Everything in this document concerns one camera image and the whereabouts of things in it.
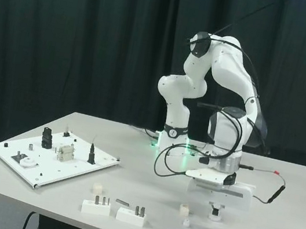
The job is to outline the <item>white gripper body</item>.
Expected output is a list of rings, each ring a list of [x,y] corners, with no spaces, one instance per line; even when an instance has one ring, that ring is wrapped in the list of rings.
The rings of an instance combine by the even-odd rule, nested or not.
[[[250,209],[252,196],[256,187],[246,183],[235,183],[230,186],[210,186],[201,179],[191,179],[188,193],[205,203],[215,203],[237,210]]]

